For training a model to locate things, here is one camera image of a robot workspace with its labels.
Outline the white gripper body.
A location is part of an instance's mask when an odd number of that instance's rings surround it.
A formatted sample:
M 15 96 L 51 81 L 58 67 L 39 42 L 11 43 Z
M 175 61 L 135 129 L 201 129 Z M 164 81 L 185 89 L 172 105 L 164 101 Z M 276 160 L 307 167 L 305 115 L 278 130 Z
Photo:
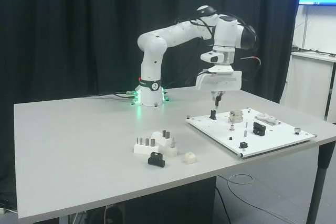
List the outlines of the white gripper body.
M 196 78 L 195 87 L 204 92 L 222 92 L 240 90 L 241 71 L 233 71 L 231 74 L 202 73 Z

